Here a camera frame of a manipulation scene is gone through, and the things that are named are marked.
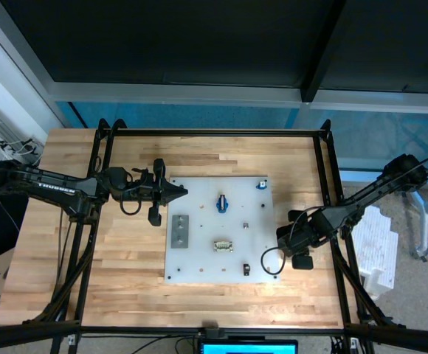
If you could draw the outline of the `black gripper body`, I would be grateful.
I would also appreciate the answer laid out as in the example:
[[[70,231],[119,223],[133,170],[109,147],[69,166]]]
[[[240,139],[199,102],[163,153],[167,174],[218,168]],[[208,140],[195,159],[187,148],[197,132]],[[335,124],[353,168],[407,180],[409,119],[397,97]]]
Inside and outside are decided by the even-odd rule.
[[[151,202],[152,206],[148,209],[148,221],[152,226],[160,226],[162,216],[159,213],[159,207],[165,202],[162,201],[164,183],[166,182],[166,167],[163,159],[155,159],[153,162],[153,172],[148,169],[133,169],[140,173],[139,180],[135,182],[134,189],[131,191],[131,200],[139,204],[141,209],[142,202]]]
[[[307,223],[292,223],[276,230],[277,245],[291,258],[291,266],[296,270],[312,270],[312,256],[309,255],[312,230]]]

